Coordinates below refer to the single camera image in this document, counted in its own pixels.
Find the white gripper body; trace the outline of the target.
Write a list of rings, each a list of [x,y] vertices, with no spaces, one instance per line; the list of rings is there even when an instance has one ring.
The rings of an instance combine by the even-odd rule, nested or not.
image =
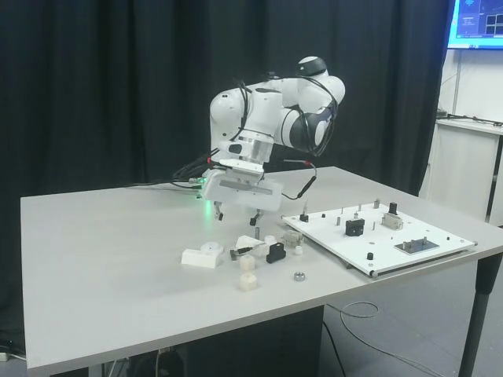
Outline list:
[[[258,183],[248,183],[223,170],[208,170],[204,177],[203,197],[210,201],[250,208],[278,208],[281,204],[282,184],[279,181],[262,179]]]

